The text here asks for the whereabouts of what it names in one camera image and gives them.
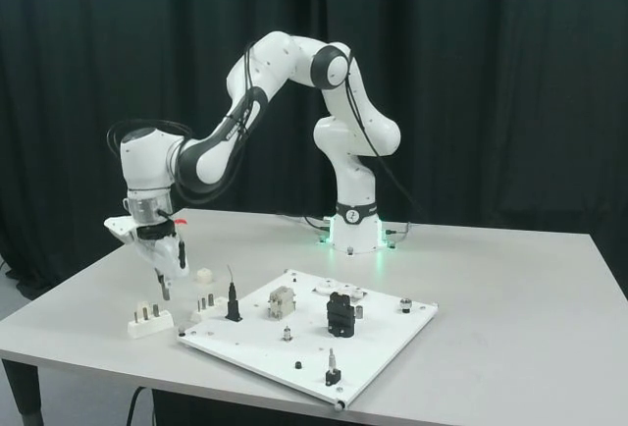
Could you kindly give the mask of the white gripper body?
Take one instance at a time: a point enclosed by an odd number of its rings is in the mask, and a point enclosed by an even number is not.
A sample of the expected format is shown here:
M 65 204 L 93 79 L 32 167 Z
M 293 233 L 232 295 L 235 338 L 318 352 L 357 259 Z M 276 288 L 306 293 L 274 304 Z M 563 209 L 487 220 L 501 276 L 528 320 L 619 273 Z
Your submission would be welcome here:
M 157 240 L 138 240 L 139 254 L 165 279 L 174 280 L 189 274 L 185 243 L 179 234 Z

